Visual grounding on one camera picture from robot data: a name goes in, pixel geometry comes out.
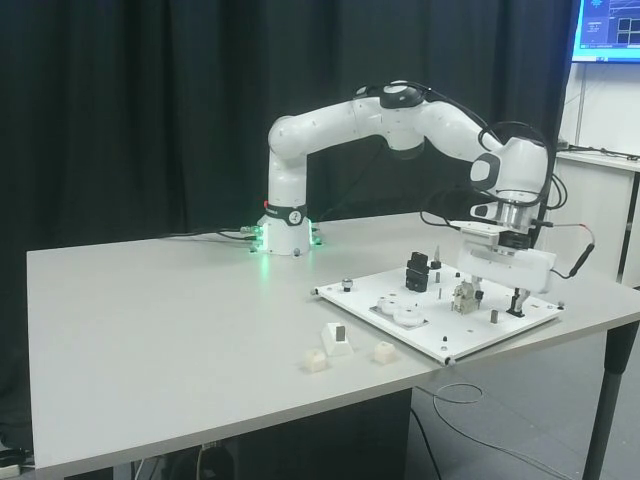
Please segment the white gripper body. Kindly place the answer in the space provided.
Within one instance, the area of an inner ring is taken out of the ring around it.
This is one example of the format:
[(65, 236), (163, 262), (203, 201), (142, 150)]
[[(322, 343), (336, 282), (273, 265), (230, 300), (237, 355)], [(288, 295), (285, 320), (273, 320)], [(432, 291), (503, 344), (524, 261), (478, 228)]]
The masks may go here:
[(551, 285), (551, 270), (556, 260), (556, 254), (535, 249), (504, 254), (488, 246), (464, 242), (457, 265), (469, 275), (507, 288), (546, 293)]

